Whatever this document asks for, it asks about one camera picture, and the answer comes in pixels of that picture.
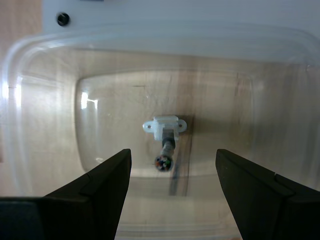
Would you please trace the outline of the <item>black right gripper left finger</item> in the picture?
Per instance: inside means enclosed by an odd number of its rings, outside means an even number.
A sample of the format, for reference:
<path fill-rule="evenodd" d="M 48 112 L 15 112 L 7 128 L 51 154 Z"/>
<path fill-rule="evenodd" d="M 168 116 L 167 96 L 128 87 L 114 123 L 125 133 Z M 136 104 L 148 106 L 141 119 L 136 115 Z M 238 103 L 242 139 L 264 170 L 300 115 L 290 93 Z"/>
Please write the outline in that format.
<path fill-rule="evenodd" d="M 129 188 L 130 149 L 123 149 L 43 197 L 2 197 L 2 240 L 113 240 Z"/>

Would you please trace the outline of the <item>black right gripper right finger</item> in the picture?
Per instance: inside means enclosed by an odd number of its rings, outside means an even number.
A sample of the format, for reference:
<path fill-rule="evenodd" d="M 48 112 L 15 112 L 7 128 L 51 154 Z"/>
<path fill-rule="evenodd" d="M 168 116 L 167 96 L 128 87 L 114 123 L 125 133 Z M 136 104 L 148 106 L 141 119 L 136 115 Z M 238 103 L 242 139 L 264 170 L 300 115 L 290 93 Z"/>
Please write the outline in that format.
<path fill-rule="evenodd" d="M 215 167 L 244 240 L 318 240 L 320 193 L 226 149 Z"/>

